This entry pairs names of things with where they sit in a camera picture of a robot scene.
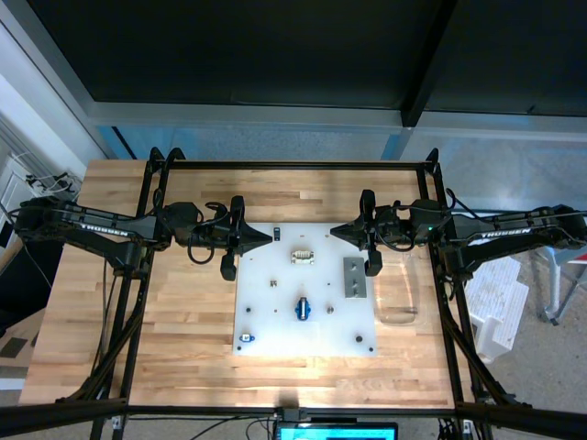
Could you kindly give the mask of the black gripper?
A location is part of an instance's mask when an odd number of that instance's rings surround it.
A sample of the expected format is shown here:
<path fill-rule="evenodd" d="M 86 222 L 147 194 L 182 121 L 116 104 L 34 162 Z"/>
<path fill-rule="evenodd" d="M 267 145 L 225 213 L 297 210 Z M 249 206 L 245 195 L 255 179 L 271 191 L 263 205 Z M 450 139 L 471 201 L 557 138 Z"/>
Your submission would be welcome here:
<path fill-rule="evenodd" d="M 207 202 L 205 207 L 215 214 L 211 220 L 205 221 L 202 237 L 211 249 L 226 251 L 221 259 L 220 273 L 225 281 L 234 281 L 237 277 L 235 256 L 271 244 L 272 235 L 255 229 L 244 220 L 245 204 L 241 195 L 231 199 L 229 208 L 219 202 Z M 239 251 L 241 236 L 255 240 L 244 240 Z"/>
<path fill-rule="evenodd" d="M 365 274 L 367 277 L 375 277 L 382 270 L 382 253 L 377 249 L 378 245 L 384 245 L 396 252 L 404 251 L 398 247 L 400 240 L 393 241 L 393 234 L 385 232 L 386 228 L 399 227 L 399 216 L 396 213 L 398 207 L 399 203 L 377 207 L 375 193 L 363 191 L 360 197 L 361 215 L 330 229 L 331 236 L 351 244 L 358 250 L 366 248 L 368 260 L 365 262 Z"/>

